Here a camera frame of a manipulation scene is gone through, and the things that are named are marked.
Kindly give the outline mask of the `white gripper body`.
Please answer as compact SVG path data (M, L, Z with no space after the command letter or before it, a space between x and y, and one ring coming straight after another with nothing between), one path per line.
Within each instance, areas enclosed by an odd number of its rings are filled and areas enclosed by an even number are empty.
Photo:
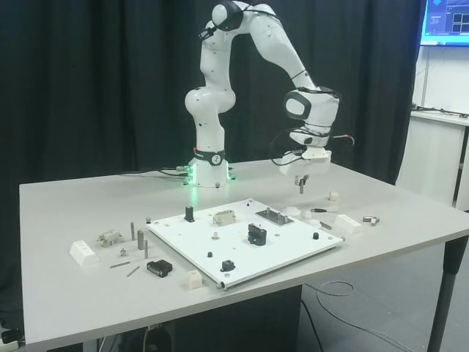
M326 173L332 152L325 149L307 149L286 152L278 162L283 175L304 177Z

